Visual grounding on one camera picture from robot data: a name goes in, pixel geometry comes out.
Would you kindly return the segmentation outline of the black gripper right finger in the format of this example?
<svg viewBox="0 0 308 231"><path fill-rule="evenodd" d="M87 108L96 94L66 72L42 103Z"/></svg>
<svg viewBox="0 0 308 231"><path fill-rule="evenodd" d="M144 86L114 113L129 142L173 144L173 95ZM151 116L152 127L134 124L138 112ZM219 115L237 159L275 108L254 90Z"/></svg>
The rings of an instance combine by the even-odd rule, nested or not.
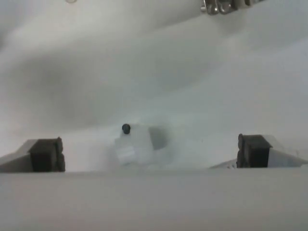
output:
<svg viewBox="0 0 308 231"><path fill-rule="evenodd" d="M283 168L307 165L308 159L302 158L299 151L285 148L272 135L239 134L237 158L212 168Z"/></svg>

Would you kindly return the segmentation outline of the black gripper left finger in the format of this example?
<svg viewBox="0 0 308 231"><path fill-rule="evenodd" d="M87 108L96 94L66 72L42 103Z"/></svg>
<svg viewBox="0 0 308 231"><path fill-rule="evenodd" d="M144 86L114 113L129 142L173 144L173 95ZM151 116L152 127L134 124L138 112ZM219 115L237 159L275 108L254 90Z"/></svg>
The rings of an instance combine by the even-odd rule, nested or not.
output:
<svg viewBox="0 0 308 231"><path fill-rule="evenodd" d="M27 140L15 152L0 158L1 173L65 172L63 141Z"/></svg>

